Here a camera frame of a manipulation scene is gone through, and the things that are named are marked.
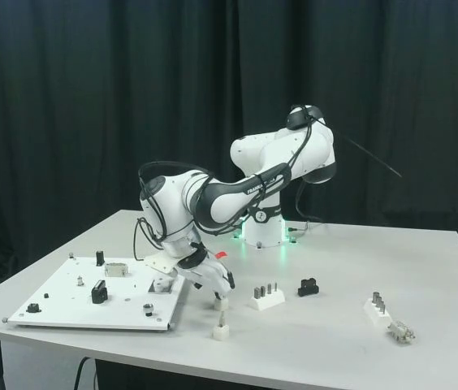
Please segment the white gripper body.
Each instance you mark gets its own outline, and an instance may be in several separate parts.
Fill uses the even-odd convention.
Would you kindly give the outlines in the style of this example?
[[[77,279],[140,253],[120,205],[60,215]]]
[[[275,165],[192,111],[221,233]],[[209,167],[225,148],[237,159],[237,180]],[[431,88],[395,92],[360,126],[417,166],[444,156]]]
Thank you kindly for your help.
[[[184,262],[178,262],[177,272],[192,284],[197,282],[212,290],[218,299],[227,298],[232,291],[227,278],[230,271],[217,259],[206,258],[189,268]]]

